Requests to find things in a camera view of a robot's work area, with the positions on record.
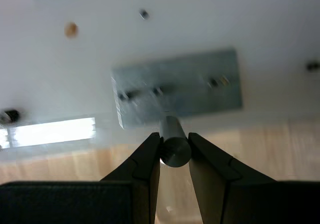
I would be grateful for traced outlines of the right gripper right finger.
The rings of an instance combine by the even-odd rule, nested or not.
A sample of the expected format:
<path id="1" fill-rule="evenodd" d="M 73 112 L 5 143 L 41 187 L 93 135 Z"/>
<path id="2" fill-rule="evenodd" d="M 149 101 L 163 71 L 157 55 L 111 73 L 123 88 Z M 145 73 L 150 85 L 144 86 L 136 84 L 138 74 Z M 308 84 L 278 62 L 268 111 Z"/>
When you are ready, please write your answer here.
<path id="1" fill-rule="evenodd" d="M 319 223 L 319 182 L 274 180 L 202 136 L 188 137 L 203 223 Z"/>

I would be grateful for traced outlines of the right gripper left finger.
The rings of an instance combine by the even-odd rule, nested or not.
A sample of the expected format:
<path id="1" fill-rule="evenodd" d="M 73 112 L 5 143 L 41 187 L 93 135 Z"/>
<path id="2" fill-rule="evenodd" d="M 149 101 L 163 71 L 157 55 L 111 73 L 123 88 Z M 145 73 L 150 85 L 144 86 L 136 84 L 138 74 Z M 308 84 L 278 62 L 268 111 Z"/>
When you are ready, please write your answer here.
<path id="1" fill-rule="evenodd" d="M 154 223 L 160 136 L 152 133 L 100 181 L 1 185 L 1 223 Z"/>

